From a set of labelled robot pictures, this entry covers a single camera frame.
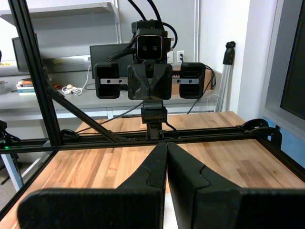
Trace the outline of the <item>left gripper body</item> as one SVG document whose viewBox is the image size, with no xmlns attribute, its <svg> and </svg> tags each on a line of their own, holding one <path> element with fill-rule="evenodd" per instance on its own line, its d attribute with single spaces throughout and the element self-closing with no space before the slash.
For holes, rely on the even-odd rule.
<svg viewBox="0 0 305 229">
<path fill-rule="evenodd" d="M 142 65 L 145 66 L 146 76 L 150 84 L 156 63 L 144 62 Z M 93 70 L 96 95 L 100 99 L 116 99 L 120 96 L 121 86 L 126 85 L 128 87 L 128 67 L 124 77 L 119 76 L 119 65 L 117 63 L 97 63 Z M 173 70 L 172 75 L 172 85 L 179 85 L 181 98 L 197 99 L 203 96 L 205 81 L 205 65 L 203 63 L 183 62 L 180 70 Z"/>
</svg>

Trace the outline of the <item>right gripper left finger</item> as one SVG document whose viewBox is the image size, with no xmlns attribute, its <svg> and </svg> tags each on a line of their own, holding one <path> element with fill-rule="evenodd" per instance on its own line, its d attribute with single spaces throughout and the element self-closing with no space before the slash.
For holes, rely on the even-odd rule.
<svg viewBox="0 0 305 229">
<path fill-rule="evenodd" d="M 167 144 L 159 143 L 115 189 L 48 188 L 18 206 L 22 229 L 163 228 Z"/>
</svg>

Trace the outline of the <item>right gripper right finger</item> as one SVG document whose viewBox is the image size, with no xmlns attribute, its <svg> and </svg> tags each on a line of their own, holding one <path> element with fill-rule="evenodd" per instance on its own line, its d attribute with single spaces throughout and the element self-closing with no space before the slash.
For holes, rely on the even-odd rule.
<svg viewBox="0 0 305 229">
<path fill-rule="evenodd" d="M 176 143 L 168 143 L 168 181 L 181 229 L 302 229 L 302 189 L 242 188 Z"/>
</svg>

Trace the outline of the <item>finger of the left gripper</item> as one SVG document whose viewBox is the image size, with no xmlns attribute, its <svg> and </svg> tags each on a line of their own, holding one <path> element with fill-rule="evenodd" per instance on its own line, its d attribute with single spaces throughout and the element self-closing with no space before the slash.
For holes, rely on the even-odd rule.
<svg viewBox="0 0 305 229">
<path fill-rule="evenodd" d="M 169 100 L 172 96 L 172 71 L 170 64 L 156 64 L 150 82 L 150 97 L 155 100 Z"/>
<path fill-rule="evenodd" d="M 146 100 L 150 97 L 150 84 L 146 76 L 145 66 L 131 64 L 128 66 L 128 98 L 130 100 Z"/>
</svg>

